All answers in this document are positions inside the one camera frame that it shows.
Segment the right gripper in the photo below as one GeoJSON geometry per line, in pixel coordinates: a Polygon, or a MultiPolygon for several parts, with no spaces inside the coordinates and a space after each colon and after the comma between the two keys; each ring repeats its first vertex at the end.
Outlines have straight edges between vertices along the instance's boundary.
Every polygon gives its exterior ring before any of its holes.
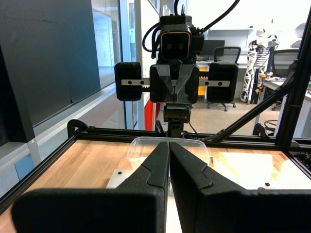
{"type": "Polygon", "coordinates": [[[212,62],[201,72],[196,64],[178,59],[152,65],[148,78],[142,77],[138,62],[121,62],[114,69],[119,100],[137,101],[148,92],[153,103],[196,103],[201,86],[207,87],[209,102],[232,102],[239,72],[235,63],[212,62]]]}

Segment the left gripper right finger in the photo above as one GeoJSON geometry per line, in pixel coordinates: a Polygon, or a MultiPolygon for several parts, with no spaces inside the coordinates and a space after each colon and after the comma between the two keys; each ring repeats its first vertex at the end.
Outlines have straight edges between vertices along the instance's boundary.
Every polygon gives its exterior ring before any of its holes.
{"type": "Polygon", "coordinates": [[[171,142],[170,177],[185,233],[308,233],[309,190],[247,190],[171,142]]]}

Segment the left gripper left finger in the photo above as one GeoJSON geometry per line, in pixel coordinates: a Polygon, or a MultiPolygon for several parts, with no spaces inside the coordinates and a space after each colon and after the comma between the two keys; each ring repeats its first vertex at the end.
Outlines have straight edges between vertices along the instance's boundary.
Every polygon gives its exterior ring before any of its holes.
{"type": "Polygon", "coordinates": [[[11,216],[18,233],[163,233],[166,230],[169,146],[159,143],[114,189],[35,189],[11,216]]]}

